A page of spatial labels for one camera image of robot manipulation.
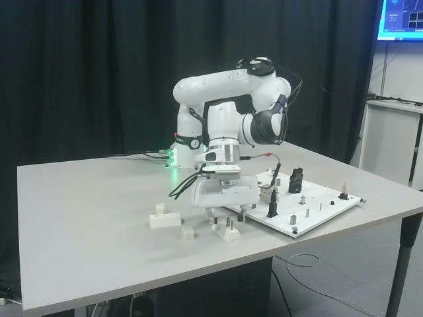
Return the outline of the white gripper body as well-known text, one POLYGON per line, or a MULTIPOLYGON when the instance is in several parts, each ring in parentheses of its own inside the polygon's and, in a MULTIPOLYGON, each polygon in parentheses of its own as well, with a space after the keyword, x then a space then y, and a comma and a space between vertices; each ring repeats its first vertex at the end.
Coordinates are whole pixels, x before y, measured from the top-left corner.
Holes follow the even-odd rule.
POLYGON ((222 185, 219 180, 199 180, 191 198, 192 205, 199 208, 254 204, 259 201, 258 178, 242 176, 234 185, 222 185))

